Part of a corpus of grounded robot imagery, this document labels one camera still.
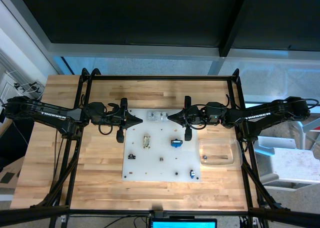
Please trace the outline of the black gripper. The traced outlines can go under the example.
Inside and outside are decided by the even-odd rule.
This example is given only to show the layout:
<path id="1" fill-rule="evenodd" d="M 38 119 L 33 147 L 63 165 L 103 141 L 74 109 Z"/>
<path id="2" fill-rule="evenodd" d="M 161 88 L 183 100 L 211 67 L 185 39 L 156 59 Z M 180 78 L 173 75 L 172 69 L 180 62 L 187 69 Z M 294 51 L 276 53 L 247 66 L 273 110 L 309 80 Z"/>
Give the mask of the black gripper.
<path id="1" fill-rule="evenodd" d="M 181 127 L 184 127 L 185 121 L 185 141 L 191 141 L 193 136 L 192 130 L 202 130 L 207 126 L 206 122 L 202 118 L 202 111 L 198 109 L 197 105 L 192 105 L 192 99 L 190 96 L 185 96 L 184 108 L 179 112 L 170 114 L 167 119 Z"/>
<path id="2" fill-rule="evenodd" d="M 120 104 L 108 103 L 108 106 L 112 107 L 111 111 L 107 112 L 107 125 L 110 126 L 110 131 L 107 135 L 110 135 L 114 127 L 118 127 L 116 132 L 116 140 L 118 143 L 124 143 L 124 129 L 126 125 L 126 112 L 128 110 L 128 99 L 121 98 Z M 134 120 L 128 122 L 128 128 L 143 123 L 143 120 L 136 115 L 134 110 L 128 110 L 128 119 Z"/>

